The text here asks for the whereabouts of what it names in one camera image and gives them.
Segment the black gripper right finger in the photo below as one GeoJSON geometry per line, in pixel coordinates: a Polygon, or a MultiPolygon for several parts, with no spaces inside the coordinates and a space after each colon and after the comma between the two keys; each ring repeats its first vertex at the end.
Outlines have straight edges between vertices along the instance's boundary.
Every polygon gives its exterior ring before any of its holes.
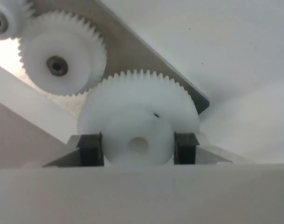
{"type": "Polygon", "coordinates": [[[222,149],[211,145],[204,133],[174,133],[174,164],[232,163],[222,149]]]}

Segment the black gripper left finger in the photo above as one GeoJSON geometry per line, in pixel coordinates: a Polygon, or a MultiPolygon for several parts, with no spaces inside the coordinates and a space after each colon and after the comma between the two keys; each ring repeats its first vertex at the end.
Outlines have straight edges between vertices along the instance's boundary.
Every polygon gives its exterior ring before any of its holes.
{"type": "Polygon", "coordinates": [[[67,143],[71,152],[56,156],[45,167],[103,167],[102,134],[72,135],[67,143]]]}

